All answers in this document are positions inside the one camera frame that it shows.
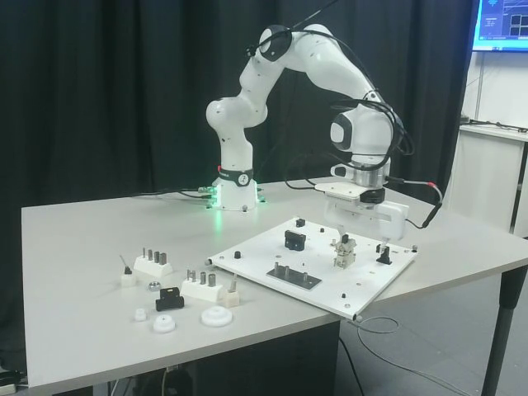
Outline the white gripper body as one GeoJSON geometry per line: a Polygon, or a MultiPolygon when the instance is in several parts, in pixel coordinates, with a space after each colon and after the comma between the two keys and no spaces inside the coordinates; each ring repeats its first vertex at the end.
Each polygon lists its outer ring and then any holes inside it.
{"type": "Polygon", "coordinates": [[[405,234],[406,205],[385,200],[363,204],[358,200],[326,199],[324,217],[340,234],[353,233],[377,240],[400,240],[405,234]]]}

